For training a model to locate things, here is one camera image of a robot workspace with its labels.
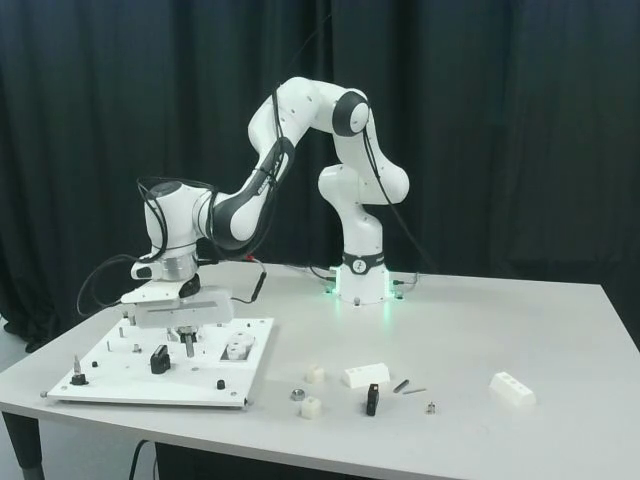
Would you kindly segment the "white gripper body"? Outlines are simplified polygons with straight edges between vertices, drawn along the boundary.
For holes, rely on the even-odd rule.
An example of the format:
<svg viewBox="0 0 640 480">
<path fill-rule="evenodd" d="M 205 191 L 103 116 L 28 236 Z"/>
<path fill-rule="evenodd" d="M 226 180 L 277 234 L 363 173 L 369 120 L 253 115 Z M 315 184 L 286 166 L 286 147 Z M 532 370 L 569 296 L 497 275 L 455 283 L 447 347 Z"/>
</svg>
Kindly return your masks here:
<svg viewBox="0 0 640 480">
<path fill-rule="evenodd" d="M 136 325 L 140 328 L 200 328 L 207 324 L 226 324 L 234 318 L 231 291 L 218 287 L 202 287 L 194 295 L 165 300 L 138 301 L 135 305 Z"/>
</svg>

